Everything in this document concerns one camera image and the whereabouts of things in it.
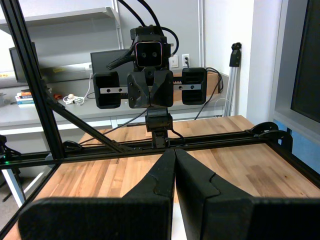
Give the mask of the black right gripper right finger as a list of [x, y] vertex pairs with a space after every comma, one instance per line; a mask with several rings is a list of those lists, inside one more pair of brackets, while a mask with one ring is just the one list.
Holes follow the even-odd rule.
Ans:
[[176, 189], [189, 240], [316, 240], [318, 198], [254, 197], [183, 149]]

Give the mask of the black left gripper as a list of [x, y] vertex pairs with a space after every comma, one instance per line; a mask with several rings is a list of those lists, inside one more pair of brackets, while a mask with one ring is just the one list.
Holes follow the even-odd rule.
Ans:
[[174, 92], [181, 92], [184, 105], [202, 105], [207, 97], [207, 70], [202, 67], [184, 68], [181, 76], [170, 70], [147, 68], [131, 72], [126, 85], [121, 86], [116, 71], [93, 75], [96, 105], [100, 109], [120, 107], [127, 94], [131, 109], [152, 107], [169, 108], [174, 103]]

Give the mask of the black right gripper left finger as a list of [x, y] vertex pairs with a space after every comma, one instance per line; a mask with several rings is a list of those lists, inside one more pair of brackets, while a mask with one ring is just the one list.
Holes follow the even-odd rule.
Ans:
[[23, 240], [169, 240], [174, 183], [168, 149], [123, 197], [42, 198], [21, 212], [18, 231]]

